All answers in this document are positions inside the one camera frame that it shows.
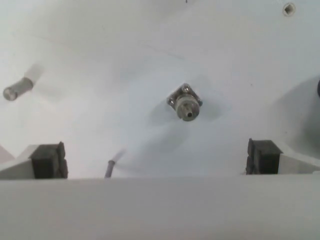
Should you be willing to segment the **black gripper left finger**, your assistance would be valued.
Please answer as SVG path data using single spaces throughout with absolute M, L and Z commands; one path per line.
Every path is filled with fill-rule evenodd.
M 69 175 L 65 145 L 31 144 L 13 159 L 0 160 L 2 180 L 67 179 Z

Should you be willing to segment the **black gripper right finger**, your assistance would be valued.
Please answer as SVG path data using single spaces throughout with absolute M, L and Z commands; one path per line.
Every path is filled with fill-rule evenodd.
M 249 139 L 246 175 L 319 174 L 320 160 L 298 153 L 283 142 Z

